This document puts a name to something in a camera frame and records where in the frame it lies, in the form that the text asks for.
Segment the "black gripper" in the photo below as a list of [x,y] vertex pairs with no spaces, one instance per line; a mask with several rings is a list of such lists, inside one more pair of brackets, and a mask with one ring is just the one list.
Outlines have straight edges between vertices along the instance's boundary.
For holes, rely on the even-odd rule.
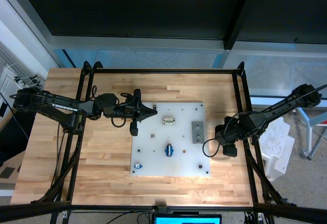
[[[115,105],[112,111],[112,125],[116,128],[121,128],[126,124],[127,119],[131,119],[130,123],[130,134],[138,135],[137,122],[144,121],[147,118],[155,116],[157,111],[153,108],[149,108],[141,103],[141,90],[135,89],[133,94],[130,93],[121,93],[120,96],[125,98],[123,103],[118,103]],[[114,123],[114,118],[123,119],[123,123],[121,125],[116,125]]]
[[215,127],[215,140],[223,147],[223,155],[229,157],[237,156],[235,142],[242,136],[238,120],[232,117],[225,117],[224,124]]

